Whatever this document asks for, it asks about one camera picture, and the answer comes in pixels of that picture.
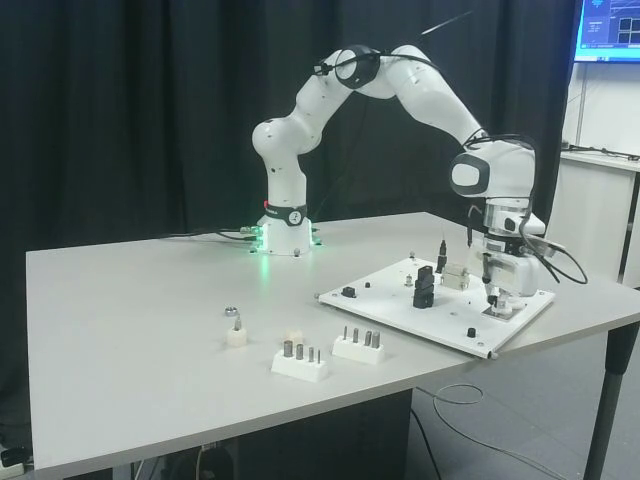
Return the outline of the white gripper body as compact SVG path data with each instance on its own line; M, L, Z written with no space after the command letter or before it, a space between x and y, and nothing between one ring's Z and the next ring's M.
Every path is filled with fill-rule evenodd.
M484 252L481 259L481 279L488 295L505 292L514 297L531 297L537 292L539 262L535 257Z

